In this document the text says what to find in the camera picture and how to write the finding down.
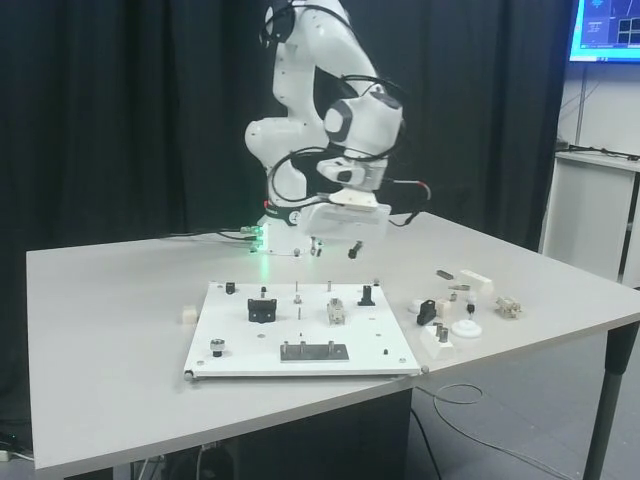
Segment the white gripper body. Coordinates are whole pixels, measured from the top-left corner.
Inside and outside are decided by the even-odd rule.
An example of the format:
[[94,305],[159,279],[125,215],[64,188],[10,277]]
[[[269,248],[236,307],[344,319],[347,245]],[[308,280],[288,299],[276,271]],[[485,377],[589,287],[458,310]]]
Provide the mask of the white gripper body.
[[382,238],[390,213],[391,206],[387,204],[366,210],[314,202],[302,209],[298,228],[316,238]]

